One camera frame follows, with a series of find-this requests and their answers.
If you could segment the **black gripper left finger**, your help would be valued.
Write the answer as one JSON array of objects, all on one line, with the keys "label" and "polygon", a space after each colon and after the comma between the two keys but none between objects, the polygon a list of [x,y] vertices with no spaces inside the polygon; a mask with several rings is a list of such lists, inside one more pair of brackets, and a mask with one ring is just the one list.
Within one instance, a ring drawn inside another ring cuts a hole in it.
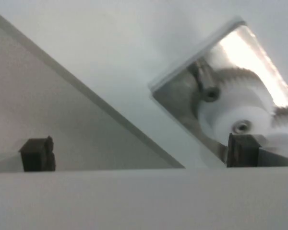
[{"label": "black gripper left finger", "polygon": [[54,172],[53,150],[51,136],[21,139],[11,150],[0,153],[0,172]]}]

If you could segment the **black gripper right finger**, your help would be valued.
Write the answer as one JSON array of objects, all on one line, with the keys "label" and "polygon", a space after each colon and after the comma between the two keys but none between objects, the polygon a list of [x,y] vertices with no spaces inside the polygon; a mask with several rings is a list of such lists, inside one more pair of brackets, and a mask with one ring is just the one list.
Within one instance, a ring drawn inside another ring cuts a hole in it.
[{"label": "black gripper right finger", "polygon": [[268,146],[261,135],[235,135],[228,138],[228,168],[288,167],[288,149]]}]

